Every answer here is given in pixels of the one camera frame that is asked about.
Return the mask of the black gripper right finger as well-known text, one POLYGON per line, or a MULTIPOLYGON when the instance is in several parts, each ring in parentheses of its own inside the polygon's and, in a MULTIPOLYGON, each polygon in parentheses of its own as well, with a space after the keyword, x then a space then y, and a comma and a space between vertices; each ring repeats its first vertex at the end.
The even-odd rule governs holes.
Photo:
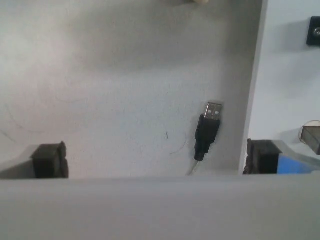
POLYGON ((244 175, 310 174, 320 160, 297 153, 281 140, 247 140, 244 175))

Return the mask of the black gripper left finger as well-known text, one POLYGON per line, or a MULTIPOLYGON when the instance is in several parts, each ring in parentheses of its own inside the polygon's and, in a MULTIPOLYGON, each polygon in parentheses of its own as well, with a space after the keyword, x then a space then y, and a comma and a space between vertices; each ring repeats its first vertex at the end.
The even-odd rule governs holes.
POLYGON ((68 179, 65 142, 28 146, 19 156, 0 164, 1 179, 68 179))

